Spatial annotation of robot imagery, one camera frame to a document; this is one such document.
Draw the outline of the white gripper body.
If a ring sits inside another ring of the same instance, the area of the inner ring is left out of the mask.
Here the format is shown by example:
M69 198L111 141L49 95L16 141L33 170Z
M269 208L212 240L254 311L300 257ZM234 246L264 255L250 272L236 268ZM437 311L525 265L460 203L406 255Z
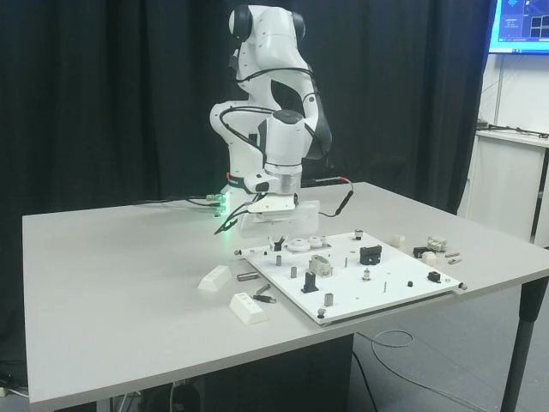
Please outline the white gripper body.
M245 214L239 223L243 238L291 238L318 231L318 201L300 203L293 210Z

